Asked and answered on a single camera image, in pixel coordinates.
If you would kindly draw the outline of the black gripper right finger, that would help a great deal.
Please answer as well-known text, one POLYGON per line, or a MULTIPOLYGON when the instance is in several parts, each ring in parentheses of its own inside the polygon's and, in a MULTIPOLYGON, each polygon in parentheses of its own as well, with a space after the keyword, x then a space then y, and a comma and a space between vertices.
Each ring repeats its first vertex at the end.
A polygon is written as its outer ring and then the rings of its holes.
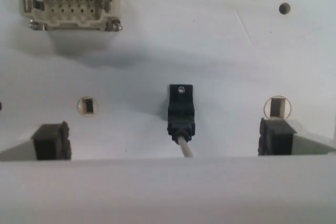
POLYGON ((335 153, 335 142, 306 130, 296 120, 260 121, 258 155, 326 155, 335 153))

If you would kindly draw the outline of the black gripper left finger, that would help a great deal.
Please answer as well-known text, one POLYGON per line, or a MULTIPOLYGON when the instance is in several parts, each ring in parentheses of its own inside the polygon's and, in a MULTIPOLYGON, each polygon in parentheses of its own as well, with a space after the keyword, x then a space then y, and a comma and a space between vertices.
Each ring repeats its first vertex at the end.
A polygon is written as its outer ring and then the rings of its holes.
POLYGON ((1 144, 1 161, 70 161, 69 125, 41 124, 17 140, 1 144))

